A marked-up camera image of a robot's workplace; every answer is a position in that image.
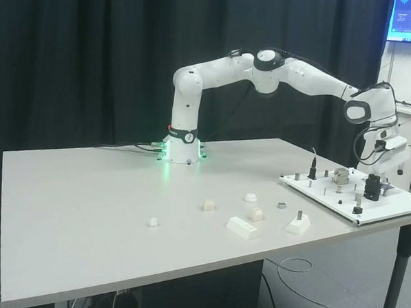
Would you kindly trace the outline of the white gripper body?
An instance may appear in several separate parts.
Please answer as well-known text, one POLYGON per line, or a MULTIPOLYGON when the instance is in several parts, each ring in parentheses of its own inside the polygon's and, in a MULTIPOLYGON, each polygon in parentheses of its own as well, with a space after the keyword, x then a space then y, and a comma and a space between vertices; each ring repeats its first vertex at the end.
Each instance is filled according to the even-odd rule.
POLYGON ((368 161, 360 162, 358 164, 358 170, 366 174, 388 175, 390 172, 397 171, 399 166, 403 167, 403 164, 407 160, 408 150, 397 148, 394 150, 373 154, 372 158, 368 161))

